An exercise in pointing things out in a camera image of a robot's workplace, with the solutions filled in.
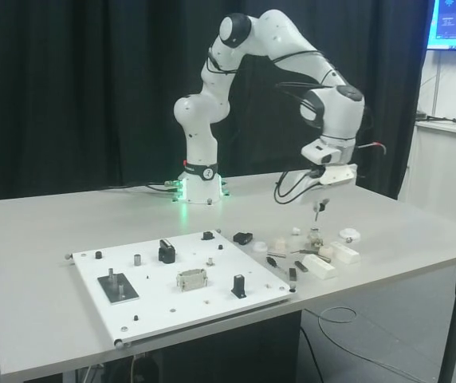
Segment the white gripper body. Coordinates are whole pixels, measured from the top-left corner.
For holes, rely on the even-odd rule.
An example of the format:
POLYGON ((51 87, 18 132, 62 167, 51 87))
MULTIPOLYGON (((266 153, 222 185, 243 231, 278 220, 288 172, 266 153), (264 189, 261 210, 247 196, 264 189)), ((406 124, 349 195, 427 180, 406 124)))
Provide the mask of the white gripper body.
POLYGON ((322 191, 324 185, 320 182, 320 171, 303 171, 299 172, 293 179, 289 194, 287 195, 288 203, 309 203, 315 199, 313 193, 322 191))

